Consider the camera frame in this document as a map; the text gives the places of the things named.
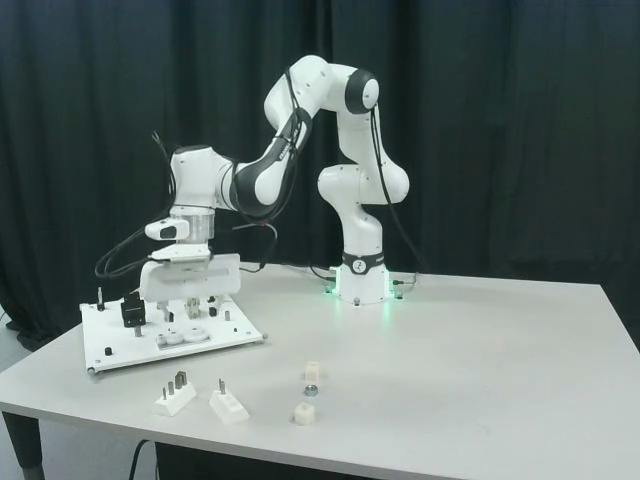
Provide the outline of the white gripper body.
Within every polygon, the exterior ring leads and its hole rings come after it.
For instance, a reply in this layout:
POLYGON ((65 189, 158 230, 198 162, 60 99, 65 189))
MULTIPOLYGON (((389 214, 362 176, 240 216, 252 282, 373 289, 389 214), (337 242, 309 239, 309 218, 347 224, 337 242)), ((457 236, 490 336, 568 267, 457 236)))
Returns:
POLYGON ((240 256, 218 254, 207 262, 147 262, 141 271, 140 296, 158 303, 224 294, 241 288, 240 256))

